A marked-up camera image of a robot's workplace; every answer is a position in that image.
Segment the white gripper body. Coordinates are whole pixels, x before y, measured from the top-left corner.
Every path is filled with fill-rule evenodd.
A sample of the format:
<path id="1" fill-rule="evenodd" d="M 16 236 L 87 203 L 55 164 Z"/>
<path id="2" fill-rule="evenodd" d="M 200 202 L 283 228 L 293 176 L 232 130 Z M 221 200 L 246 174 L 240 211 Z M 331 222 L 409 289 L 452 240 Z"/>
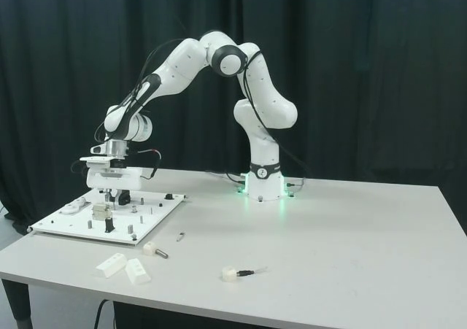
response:
<path id="1" fill-rule="evenodd" d="M 141 190 L 141 175 L 142 169 L 133 167 L 89 169 L 86 184 L 99 190 Z"/>

